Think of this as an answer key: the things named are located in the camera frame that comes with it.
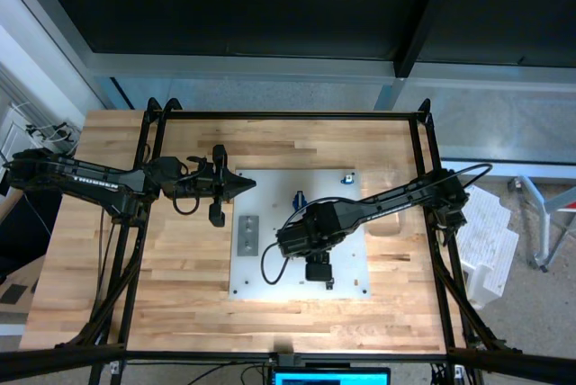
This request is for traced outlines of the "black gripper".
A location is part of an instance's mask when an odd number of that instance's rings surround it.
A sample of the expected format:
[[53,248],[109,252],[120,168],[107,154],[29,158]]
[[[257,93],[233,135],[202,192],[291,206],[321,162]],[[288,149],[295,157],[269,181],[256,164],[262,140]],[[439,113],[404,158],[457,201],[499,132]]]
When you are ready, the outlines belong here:
[[336,242],[336,221],[305,216],[277,232],[276,238],[284,258],[305,260],[305,280],[333,282],[329,251]]
[[[225,214],[221,205],[224,201],[224,168],[228,163],[228,155],[223,145],[215,145],[212,149],[212,162],[206,157],[188,157],[189,162],[197,164],[196,170],[183,175],[174,186],[174,209],[183,216],[197,212],[200,199],[212,198],[209,207],[209,221],[214,227],[225,226]],[[256,181],[226,170],[226,200],[230,201],[238,195],[255,188]],[[189,211],[181,210],[179,199],[195,199],[194,207]]]

